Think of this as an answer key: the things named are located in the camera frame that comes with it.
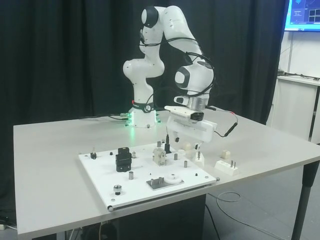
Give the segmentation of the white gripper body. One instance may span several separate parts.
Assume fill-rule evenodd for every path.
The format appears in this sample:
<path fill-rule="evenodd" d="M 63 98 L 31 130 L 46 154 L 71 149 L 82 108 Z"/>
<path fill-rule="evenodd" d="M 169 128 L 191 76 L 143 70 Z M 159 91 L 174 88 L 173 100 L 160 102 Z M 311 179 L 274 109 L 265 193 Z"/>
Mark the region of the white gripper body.
<path fill-rule="evenodd" d="M 187 136 L 201 143 L 209 143 L 213 139 L 215 131 L 214 122 L 208 120 L 189 122 L 172 115 L 169 116 L 166 126 L 168 130 L 172 131 L 174 140 Z"/>

